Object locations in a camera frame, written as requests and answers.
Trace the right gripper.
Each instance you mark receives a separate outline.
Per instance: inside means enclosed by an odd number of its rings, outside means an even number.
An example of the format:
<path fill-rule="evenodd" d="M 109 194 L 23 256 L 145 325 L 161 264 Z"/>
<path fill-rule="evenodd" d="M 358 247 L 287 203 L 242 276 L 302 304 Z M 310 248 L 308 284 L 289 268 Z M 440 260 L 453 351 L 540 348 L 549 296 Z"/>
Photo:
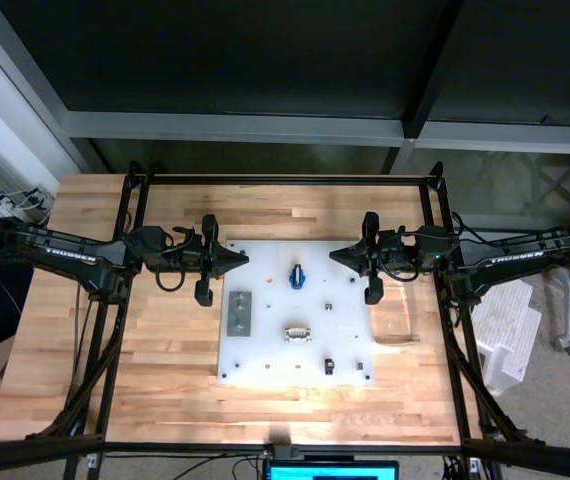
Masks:
<path fill-rule="evenodd" d="M 349 268 L 359 277 L 365 275 L 365 255 L 367 260 L 368 286 L 365 289 L 365 303 L 378 304 L 384 295 L 383 280 L 378 275 L 378 233 L 379 216 L 375 212 L 367 212 L 363 222 L 363 237 L 357 243 L 331 251 L 330 259 Z"/>

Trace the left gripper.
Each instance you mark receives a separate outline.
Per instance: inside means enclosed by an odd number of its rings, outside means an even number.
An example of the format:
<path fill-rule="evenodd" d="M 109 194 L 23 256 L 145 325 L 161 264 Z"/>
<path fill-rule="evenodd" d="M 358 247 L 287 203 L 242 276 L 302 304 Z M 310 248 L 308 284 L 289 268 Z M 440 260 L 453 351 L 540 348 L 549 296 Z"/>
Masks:
<path fill-rule="evenodd" d="M 218 242 L 219 225 L 213 214 L 207 214 L 202 221 L 202 235 L 204 238 L 203 250 L 200 255 L 200 279 L 195 284 L 194 297 L 200 306 L 211 306 L 213 304 L 213 291 L 210 289 L 210 279 L 212 276 L 215 257 L 223 261 L 215 266 L 215 277 L 220 278 L 248 263 L 249 257 L 243 253 L 229 250 Z"/>

